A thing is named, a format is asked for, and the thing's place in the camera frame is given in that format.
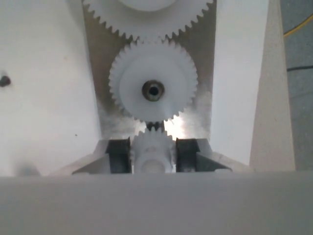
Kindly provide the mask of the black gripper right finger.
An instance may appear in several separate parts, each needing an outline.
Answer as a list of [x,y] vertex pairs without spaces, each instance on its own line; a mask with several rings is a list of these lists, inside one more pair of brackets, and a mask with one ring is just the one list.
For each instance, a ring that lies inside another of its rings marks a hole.
[[177,172],[254,172],[255,169],[214,152],[207,139],[176,139]]

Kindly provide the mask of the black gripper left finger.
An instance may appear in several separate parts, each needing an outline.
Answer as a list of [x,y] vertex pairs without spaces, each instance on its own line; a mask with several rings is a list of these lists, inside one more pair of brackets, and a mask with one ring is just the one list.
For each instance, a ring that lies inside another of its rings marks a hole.
[[100,140],[93,153],[58,170],[53,175],[130,173],[130,138]]

